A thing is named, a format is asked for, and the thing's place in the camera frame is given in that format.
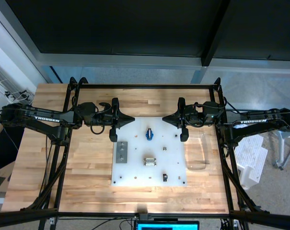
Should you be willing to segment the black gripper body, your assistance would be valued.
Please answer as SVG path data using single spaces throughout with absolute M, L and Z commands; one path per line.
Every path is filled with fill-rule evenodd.
M 186 105 L 186 101 L 183 97 L 178 99 L 178 111 L 180 120 L 180 140 L 186 142 L 189 138 L 189 131 L 187 126 L 200 128 L 204 126 L 203 118 L 196 110 L 196 105 Z
M 109 103 L 99 103 L 104 107 L 104 110 L 100 112 L 95 112 L 91 117 L 91 132 L 95 135 L 100 135 L 104 132 L 106 126 L 110 126 L 109 139 L 112 142 L 117 142 L 116 129 L 118 128 L 118 110 L 119 110 L 119 99 L 113 98 L 112 104 Z M 93 126 L 101 126 L 102 130 L 100 132 L 94 132 Z

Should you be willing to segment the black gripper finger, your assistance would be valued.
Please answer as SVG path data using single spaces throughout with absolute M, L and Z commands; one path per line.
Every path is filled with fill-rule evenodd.
M 167 119 L 163 119 L 164 122 L 176 127 L 176 128 L 180 128 L 180 120 L 167 120 Z
M 162 118 L 162 120 L 177 120 L 177 119 L 179 119 L 179 111 L 176 111 L 175 113 L 167 115 Z
M 122 113 L 120 110 L 118 110 L 118 118 L 119 119 L 135 119 L 132 116 L 129 116 L 129 115 Z
M 129 123 L 132 123 L 132 122 L 134 122 L 134 121 L 135 121 L 135 119 L 120 120 L 120 121 L 118 122 L 118 128 L 120 129 L 120 128 L 122 128 L 123 126 L 125 126 L 125 125 L 127 125 L 127 124 L 129 124 Z

